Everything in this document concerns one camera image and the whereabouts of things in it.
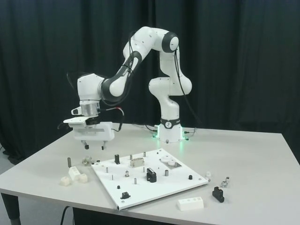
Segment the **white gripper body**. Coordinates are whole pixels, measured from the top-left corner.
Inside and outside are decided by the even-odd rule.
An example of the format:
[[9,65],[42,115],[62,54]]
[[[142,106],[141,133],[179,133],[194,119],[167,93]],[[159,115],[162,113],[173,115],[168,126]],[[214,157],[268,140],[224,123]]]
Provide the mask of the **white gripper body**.
[[111,141],[114,139],[113,123],[100,122],[99,124],[84,127],[73,127],[74,137],[80,141]]

